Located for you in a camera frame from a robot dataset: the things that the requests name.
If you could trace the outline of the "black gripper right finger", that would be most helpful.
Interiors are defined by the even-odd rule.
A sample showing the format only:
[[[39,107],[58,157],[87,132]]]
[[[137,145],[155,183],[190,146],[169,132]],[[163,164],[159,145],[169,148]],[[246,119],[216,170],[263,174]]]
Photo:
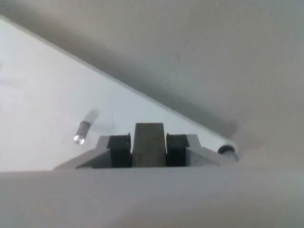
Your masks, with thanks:
[[[217,150],[203,147],[195,134],[166,135],[168,167],[226,166],[235,163],[235,148],[224,144]]]

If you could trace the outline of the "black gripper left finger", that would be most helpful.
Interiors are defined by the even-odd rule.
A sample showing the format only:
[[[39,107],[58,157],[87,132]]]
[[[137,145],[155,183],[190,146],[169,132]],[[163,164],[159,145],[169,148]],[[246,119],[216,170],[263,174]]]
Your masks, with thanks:
[[[130,168],[132,165],[131,136],[100,136],[94,149],[74,157],[55,170]]]

